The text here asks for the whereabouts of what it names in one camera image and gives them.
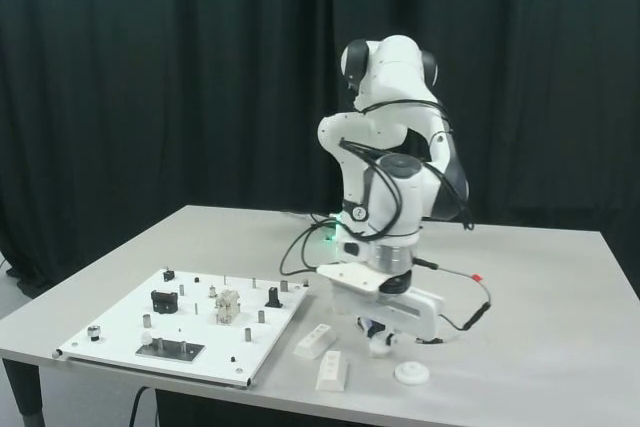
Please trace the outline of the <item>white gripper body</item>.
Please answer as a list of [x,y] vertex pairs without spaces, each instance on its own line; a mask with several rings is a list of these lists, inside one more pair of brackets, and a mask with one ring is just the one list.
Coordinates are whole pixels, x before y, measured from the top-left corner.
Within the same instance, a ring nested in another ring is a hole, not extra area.
[[342,287],[332,291],[334,305],[341,311],[424,340],[436,336],[445,303],[443,297],[414,287],[402,294],[365,294]]

